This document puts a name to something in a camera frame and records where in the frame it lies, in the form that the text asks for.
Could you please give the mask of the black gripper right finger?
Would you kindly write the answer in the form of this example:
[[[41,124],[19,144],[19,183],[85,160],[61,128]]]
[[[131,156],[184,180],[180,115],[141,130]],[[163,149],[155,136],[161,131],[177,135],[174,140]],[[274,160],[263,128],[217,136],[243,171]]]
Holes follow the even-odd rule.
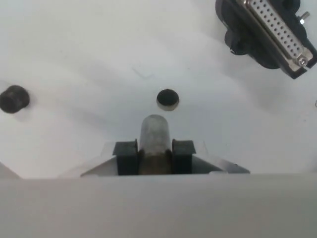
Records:
[[[207,154],[199,154],[193,140],[172,140],[172,173],[189,174],[249,174],[250,171],[236,163],[213,157],[207,160]]]

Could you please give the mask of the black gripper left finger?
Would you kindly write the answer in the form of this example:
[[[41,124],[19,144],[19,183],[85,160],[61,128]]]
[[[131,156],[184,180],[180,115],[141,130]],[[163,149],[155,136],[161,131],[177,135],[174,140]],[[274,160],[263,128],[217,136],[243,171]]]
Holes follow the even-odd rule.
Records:
[[[137,140],[106,145],[101,155],[84,165],[80,176],[136,176],[139,174]]]

